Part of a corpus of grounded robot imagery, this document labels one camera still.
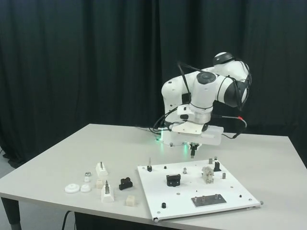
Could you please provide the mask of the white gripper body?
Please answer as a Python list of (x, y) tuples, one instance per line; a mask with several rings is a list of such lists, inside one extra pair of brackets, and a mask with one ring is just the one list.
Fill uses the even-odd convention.
[(177, 139), (181, 142), (205, 144), (205, 145), (219, 145), (224, 128), (220, 126), (208, 126), (207, 130), (201, 134), (178, 134)]

